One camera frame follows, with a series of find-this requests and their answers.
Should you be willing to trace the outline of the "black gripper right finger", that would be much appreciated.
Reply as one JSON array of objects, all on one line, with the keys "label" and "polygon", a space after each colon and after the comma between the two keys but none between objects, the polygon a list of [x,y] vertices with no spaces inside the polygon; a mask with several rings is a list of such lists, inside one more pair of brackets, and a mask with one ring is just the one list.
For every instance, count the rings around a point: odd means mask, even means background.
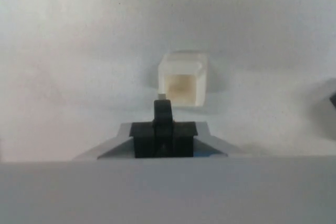
[{"label": "black gripper right finger", "polygon": [[210,132],[207,122],[176,122],[172,157],[228,157],[233,146]]}]

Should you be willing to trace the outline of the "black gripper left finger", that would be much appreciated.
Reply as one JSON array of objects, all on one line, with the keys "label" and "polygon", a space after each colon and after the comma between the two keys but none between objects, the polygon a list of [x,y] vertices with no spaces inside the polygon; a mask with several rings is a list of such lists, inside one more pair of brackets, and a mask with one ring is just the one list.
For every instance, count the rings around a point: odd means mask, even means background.
[{"label": "black gripper left finger", "polygon": [[75,159],[153,158],[155,134],[152,122],[140,127],[137,123],[122,123],[112,138],[84,151]]}]

